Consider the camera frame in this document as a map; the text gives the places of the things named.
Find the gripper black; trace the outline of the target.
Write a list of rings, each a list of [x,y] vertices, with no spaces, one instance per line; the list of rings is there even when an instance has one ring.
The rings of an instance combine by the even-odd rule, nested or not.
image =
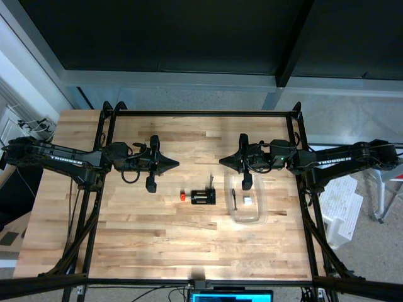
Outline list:
[[[248,191],[251,189],[252,184],[253,184],[253,178],[251,173],[249,172],[248,168],[248,157],[247,157],[247,150],[249,147],[249,138],[248,135],[245,133],[241,133],[239,136],[239,151],[240,151],[240,156],[241,156],[241,164],[242,164],[242,174],[243,174],[243,180],[242,180],[242,190],[243,191]],[[237,154],[233,154],[227,157],[224,157],[219,160],[219,164],[230,168],[234,171],[237,170]]]
[[[157,184],[155,177],[160,176],[161,172],[158,168],[160,141],[157,135],[153,135],[150,138],[150,164],[149,164],[149,176],[146,178],[145,187],[149,193],[156,193]],[[179,162],[168,157],[162,156],[162,173],[168,170],[174,169],[179,166]]]

